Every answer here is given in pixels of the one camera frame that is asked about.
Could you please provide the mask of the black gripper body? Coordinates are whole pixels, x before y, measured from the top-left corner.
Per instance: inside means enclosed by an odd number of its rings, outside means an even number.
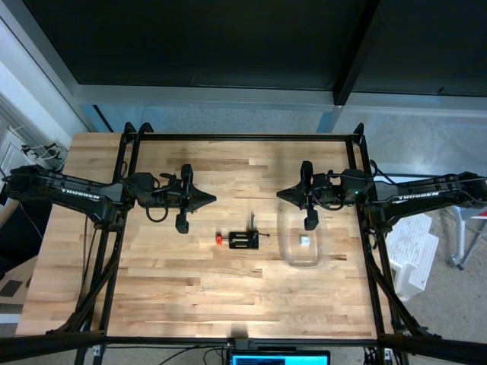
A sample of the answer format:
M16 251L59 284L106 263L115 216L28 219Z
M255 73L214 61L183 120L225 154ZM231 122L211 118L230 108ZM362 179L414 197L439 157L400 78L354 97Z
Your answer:
M165 186L158 186L149 195L146 203L146 217L153 223L163 222L169 213L170 208L177 208L180 213L176 216L175 227L179 233L189 232L187 213L189 212L190 185L193 184L193 169L190 164L181 167L180 178L175 174L160 173L159 177L166 179ZM164 216L155 219L150 214L151 208L163 208Z
M318 205L329 211L337 211L341 208L341 201L336 189L330 178L324 174L314 175L313 164L306 160L301 164L300 170L301 181L304 184L303 195L304 209L306 218L304 219L304 229L314 230L318 223L318 212L315 206Z

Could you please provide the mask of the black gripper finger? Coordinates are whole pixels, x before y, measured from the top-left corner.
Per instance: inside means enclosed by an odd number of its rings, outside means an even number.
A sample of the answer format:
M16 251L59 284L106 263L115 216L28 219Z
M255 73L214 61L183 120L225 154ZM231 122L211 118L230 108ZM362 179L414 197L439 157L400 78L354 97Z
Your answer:
M304 200L300 196L295 195L278 195L281 200L298 207L300 210L304 209Z
M304 193L304 184L299 182L297 185L283 189L276 193L277 196L302 196Z
M217 198L191 198L189 200L189 211L195 212L200 208L216 202Z
M203 192L202 190L198 189L197 187L195 187L194 184L190 185L189 193L192 198L216 198L215 195Z

